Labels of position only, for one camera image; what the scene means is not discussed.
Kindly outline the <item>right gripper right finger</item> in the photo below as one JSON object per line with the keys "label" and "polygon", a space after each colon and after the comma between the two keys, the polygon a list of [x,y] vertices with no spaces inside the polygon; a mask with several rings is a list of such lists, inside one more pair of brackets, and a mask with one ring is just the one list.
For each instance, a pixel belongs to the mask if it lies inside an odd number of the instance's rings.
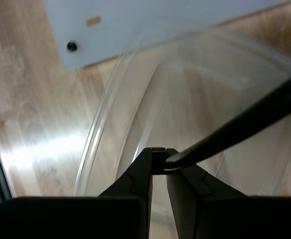
{"label": "right gripper right finger", "polygon": [[167,175],[181,239],[291,239],[291,197],[247,196],[195,164],[213,149],[191,153],[187,167]]}

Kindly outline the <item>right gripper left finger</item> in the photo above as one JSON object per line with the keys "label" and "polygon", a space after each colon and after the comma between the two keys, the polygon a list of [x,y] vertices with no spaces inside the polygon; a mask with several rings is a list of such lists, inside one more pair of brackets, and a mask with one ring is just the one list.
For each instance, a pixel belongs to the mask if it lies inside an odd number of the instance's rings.
{"label": "right gripper left finger", "polygon": [[0,203],[0,239],[146,239],[153,152],[144,149],[97,197],[19,197]]}

